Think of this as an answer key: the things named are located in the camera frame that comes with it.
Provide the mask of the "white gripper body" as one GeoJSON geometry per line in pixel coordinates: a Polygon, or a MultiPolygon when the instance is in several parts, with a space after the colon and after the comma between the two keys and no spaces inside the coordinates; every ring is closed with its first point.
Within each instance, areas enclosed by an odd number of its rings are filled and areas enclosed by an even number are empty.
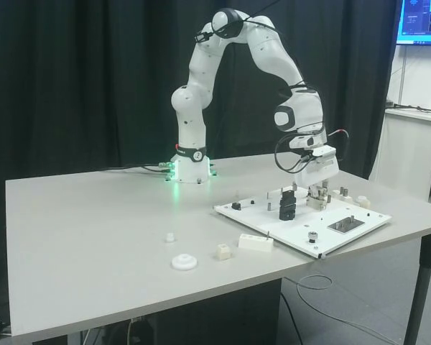
{"type": "Polygon", "coordinates": [[[328,180],[338,174],[338,160],[336,157],[318,162],[317,160],[301,162],[297,172],[294,174],[294,181],[299,187],[309,187],[314,184],[328,180]]]}

